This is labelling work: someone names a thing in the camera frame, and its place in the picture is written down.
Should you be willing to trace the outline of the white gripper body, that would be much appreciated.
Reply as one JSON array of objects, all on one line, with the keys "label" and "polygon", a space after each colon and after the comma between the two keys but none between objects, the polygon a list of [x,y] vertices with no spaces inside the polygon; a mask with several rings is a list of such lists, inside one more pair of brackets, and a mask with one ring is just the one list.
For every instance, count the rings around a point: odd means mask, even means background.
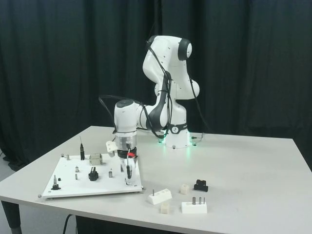
[{"label": "white gripper body", "polygon": [[120,158],[122,171],[126,182],[135,182],[137,179],[137,157]]}]

